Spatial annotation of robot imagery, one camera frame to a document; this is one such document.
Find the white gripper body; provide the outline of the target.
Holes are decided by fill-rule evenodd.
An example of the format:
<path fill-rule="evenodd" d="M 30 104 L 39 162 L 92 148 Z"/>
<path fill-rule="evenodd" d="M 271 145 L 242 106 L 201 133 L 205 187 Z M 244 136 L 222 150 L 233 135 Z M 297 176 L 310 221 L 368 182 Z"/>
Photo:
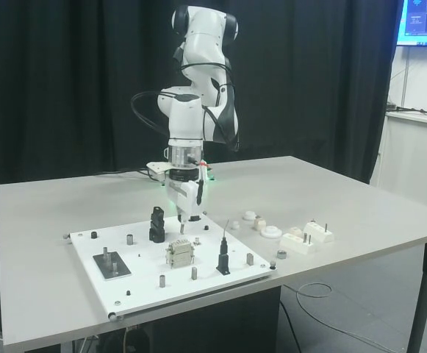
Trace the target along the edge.
<path fill-rule="evenodd" d="M 168 179 L 165 186 L 169 200 L 176 206 L 178 217 L 194 217 L 201 214 L 200 182 Z"/>

